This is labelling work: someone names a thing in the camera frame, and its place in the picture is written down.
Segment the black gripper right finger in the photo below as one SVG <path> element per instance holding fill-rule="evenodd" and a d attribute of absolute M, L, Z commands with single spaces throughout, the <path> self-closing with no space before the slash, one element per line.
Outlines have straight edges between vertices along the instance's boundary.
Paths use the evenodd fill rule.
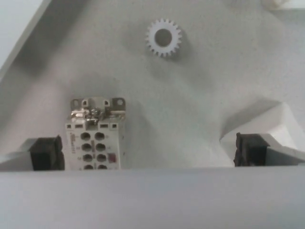
<path fill-rule="evenodd" d="M 235 167 L 303 166 L 305 152 L 280 144 L 270 134 L 236 134 Z"/>

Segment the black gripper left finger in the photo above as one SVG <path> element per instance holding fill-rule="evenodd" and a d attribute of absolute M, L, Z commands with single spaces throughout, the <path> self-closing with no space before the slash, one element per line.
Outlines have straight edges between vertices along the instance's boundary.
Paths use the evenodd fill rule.
<path fill-rule="evenodd" d="M 0 156 L 1 171 L 55 171 L 65 169 L 62 138 L 28 138 L 21 146 Z"/>

